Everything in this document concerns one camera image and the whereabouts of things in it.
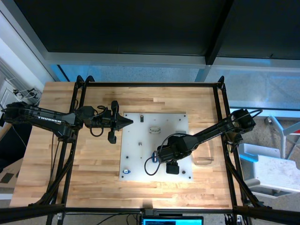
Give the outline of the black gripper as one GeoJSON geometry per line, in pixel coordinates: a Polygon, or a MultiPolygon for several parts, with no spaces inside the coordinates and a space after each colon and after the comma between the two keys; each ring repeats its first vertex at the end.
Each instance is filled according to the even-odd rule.
{"type": "Polygon", "coordinates": [[[124,127],[134,123],[131,119],[123,117],[119,114],[119,104],[116,100],[114,100],[111,102],[111,109],[108,109],[107,107],[105,109],[105,112],[102,115],[103,128],[110,129],[110,131],[108,132],[108,141],[111,144],[115,144],[117,140],[115,136],[117,120],[121,122],[118,124],[118,130],[121,130],[124,127]]]}
{"type": "Polygon", "coordinates": [[[157,148],[159,163],[166,163],[167,174],[180,173],[177,161],[185,157],[184,137],[185,135],[170,135],[157,148]]]}

